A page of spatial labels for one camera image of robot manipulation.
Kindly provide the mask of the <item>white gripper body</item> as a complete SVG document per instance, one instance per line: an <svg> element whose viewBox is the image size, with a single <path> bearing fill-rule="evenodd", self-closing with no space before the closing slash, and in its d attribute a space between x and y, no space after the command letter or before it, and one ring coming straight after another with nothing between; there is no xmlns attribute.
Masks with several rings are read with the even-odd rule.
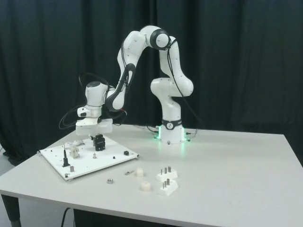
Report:
<svg viewBox="0 0 303 227"><path fill-rule="evenodd" d="M112 132L112 119L82 119L76 122L77 135L98 135Z"/></svg>

